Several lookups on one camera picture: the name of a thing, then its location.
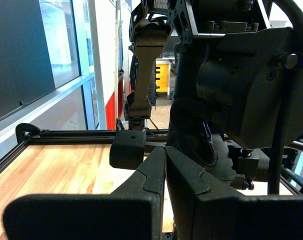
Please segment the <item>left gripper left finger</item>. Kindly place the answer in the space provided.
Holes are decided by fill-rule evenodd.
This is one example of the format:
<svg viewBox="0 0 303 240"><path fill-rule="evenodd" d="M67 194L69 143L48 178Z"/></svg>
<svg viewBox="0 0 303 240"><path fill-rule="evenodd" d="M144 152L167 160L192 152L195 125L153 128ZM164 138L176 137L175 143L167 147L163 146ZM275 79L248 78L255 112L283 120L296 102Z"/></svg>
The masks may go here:
<svg viewBox="0 0 303 240"><path fill-rule="evenodd" d="M166 152L156 147L110 194L29 194L2 215L10 240L160 240Z"/></svg>

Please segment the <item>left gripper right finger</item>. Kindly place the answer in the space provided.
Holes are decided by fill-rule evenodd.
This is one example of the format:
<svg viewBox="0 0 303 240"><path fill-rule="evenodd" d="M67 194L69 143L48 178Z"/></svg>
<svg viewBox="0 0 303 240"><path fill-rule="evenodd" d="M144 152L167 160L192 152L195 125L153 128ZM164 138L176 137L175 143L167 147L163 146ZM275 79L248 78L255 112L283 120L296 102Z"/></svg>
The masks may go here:
<svg viewBox="0 0 303 240"><path fill-rule="evenodd" d="M166 181L181 240L303 240L303 195L246 196L166 148Z"/></svg>

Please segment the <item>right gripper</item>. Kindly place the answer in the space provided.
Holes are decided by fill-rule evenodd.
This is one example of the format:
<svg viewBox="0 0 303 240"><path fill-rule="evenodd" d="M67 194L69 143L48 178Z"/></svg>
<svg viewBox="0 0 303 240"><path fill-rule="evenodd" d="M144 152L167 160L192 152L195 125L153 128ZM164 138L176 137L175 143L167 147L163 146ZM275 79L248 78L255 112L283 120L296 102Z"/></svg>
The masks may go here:
<svg viewBox="0 0 303 240"><path fill-rule="evenodd" d="M109 165L116 169L135 170L156 147L166 144L165 133L119 131L110 147Z"/></svg>

